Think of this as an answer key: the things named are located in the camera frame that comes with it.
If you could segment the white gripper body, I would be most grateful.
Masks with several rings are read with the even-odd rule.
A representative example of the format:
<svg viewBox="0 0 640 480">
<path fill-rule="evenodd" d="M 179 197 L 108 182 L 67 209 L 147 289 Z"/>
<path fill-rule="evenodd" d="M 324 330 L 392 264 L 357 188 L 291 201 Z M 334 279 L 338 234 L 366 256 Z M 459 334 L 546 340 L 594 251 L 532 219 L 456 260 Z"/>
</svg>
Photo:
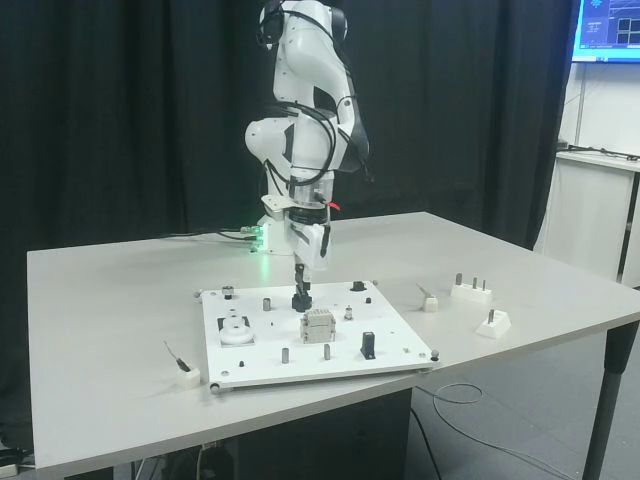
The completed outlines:
<svg viewBox="0 0 640 480">
<path fill-rule="evenodd" d="M 311 271 L 325 270 L 329 264 L 330 227 L 327 225 L 291 226 L 291 248 L 297 263 Z"/>
</svg>

